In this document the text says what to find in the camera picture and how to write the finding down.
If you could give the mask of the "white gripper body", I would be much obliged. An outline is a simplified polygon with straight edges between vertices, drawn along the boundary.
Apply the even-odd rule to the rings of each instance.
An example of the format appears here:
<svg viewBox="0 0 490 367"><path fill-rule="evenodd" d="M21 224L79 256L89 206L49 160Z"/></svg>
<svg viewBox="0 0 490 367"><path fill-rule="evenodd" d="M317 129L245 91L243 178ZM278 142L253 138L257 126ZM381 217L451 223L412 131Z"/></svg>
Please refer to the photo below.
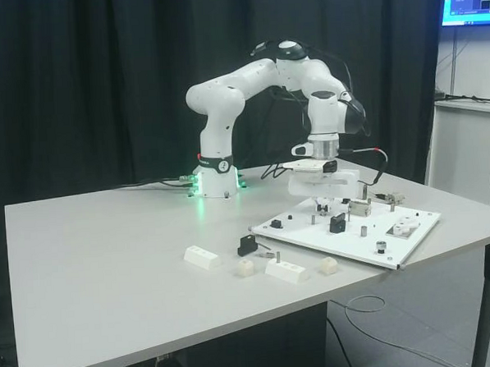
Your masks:
<svg viewBox="0 0 490 367"><path fill-rule="evenodd" d="M334 173L295 170L288 182L291 195L353 199L359 194L359 169L340 168Z"/></svg>

